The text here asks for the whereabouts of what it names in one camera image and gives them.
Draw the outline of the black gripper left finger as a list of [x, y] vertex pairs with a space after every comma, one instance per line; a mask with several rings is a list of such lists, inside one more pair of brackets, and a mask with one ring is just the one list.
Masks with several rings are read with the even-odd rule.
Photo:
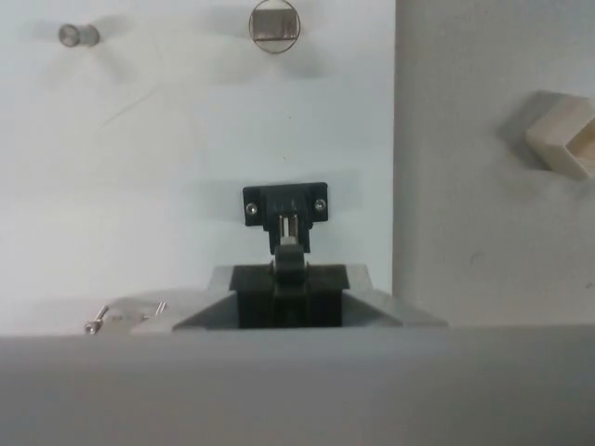
[[216, 267], [204, 290], [172, 300], [172, 329], [274, 328], [275, 289], [272, 263]]

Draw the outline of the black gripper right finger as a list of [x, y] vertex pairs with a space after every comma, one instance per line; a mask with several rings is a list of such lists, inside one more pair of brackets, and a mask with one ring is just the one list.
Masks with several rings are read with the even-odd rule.
[[377, 289], [364, 265], [310, 265], [312, 327], [446, 327], [448, 323]]

